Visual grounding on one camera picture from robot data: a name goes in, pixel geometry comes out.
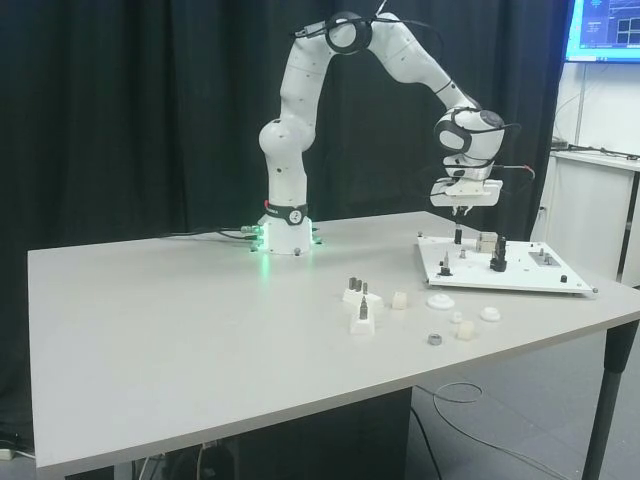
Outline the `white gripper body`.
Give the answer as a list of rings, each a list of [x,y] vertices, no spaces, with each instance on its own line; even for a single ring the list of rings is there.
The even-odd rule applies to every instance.
[[[494,206],[502,189],[501,180],[438,179],[429,194],[434,206]]]

